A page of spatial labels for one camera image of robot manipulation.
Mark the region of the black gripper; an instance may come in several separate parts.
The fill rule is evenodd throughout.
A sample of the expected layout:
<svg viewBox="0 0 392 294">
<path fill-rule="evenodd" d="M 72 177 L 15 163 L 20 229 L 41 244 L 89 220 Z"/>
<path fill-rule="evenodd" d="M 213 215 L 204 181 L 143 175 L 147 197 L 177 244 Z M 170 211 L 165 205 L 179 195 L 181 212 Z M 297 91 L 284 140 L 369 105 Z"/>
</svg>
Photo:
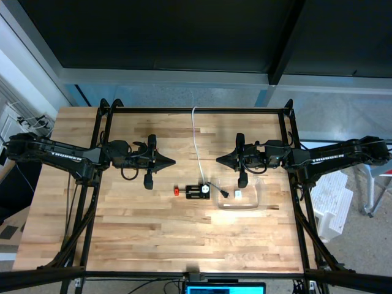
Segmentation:
<svg viewBox="0 0 392 294">
<path fill-rule="evenodd" d="M 259 141 L 246 144 L 243 133 L 237 133 L 235 140 L 236 148 L 231 153 L 218 157 L 217 163 L 222 164 L 236 172 L 239 172 L 238 187 L 245 188 L 248 184 L 248 174 L 259 175 L 260 151 L 257 149 Z"/>
<path fill-rule="evenodd" d="M 143 185 L 145 189 L 152 189 L 155 160 L 159 161 L 156 163 L 157 172 L 175 165 L 176 162 L 175 160 L 165 157 L 156 151 L 157 140 L 156 135 L 154 134 L 148 136 L 147 143 L 135 142 L 134 144 L 138 146 L 138 151 L 134 157 L 135 163 L 139 169 L 146 170 Z"/>
</svg>

